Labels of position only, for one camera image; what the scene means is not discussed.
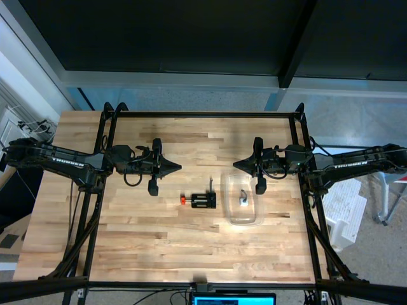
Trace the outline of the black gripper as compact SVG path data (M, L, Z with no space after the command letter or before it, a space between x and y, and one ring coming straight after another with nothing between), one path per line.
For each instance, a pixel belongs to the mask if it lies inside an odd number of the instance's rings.
M182 169L181 165L162 156L162 142L159 138L153 140L151 149L146 147L143 151L141 168L144 175L151 176L148 181L148 193L151 196L158 196L159 179Z
M234 168L245 172L246 174L254 177L254 167L244 165L255 165L255 177L257 178L257 184L255 187L257 195L263 195L267 189L267 183L265 176L271 177L272 163L275 163L276 153L273 148L264 148L263 139L256 137L253 144L254 153L249 157L240 161L234 162Z

